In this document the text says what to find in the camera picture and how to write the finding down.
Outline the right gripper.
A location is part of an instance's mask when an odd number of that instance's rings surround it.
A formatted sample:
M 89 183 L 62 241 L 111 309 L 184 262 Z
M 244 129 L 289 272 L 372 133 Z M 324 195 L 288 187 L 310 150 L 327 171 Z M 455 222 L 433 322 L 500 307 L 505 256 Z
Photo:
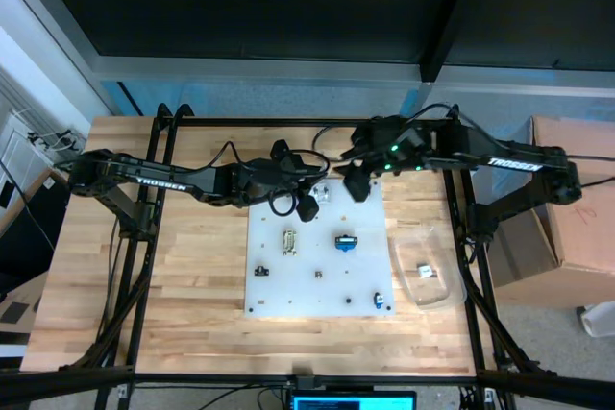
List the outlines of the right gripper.
M 352 148 L 332 160 L 333 171 L 344 177 L 343 183 L 357 203 L 366 201 L 371 174 L 384 166 L 383 120 L 374 117 L 358 124 L 351 135 Z

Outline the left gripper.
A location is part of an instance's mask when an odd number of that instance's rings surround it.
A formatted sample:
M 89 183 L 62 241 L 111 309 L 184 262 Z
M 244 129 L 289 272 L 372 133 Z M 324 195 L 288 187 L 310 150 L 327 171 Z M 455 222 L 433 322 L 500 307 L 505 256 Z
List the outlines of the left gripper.
M 270 157 L 273 162 L 274 184 L 265 195 L 271 211 L 279 217 L 287 217 L 296 212 L 303 223 L 312 221 L 318 211 L 316 199 L 309 195 L 312 187 L 325 178 L 330 169 L 328 163 L 320 166 L 303 161 L 302 154 L 309 150 L 292 150 L 284 140 L 274 143 Z M 288 196 L 291 205 L 288 211 L 281 212 L 275 207 L 275 201 Z

